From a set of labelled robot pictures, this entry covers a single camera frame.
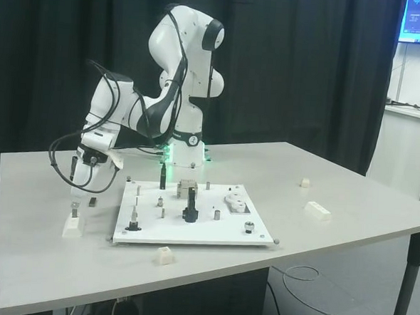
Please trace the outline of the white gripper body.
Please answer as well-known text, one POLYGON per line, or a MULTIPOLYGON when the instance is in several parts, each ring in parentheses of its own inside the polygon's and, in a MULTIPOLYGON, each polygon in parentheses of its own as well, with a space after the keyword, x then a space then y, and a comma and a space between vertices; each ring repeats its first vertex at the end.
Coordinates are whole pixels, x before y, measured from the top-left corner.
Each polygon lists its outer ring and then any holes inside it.
POLYGON ((87 194, 100 194, 108 190, 115 181, 118 168, 114 167, 114 172, 109 182, 97 179, 97 175, 103 167, 99 164, 88 165, 82 160, 78 160, 75 165, 73 180, 71 181, 71 194, 73 200, 82 200, 87 194))

